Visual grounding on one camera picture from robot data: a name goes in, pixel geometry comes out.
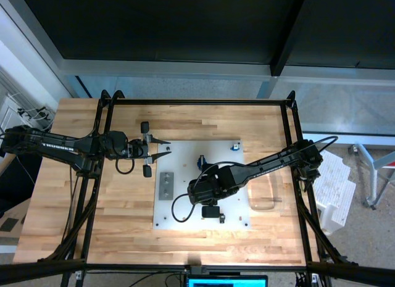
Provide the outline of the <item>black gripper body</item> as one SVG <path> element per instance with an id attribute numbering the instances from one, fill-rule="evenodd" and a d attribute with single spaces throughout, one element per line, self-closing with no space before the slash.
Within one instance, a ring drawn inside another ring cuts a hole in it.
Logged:
<path id="1" fill-rule="evenodd" d="M 133 139 L 128 142 L 128 155 L 132 161 L 131 173 L 135 167 L 135 159 L 144 159 L 143 176 L 152 177 L 152 169 L 148 163 L 149 157 L 149 143 L 151 142 L 151 135 L 149 134 L 149 122 L 141 122 L 142 139 Z"/>
<path id="2" fill-rule="evenodd" d="M 199 203 L 201 208 L 201 217 L 202 218 L 219 218 L 220 216 L 220 207 L 218 206 L 218 200 L 211 199 L 202 201 Z"/>

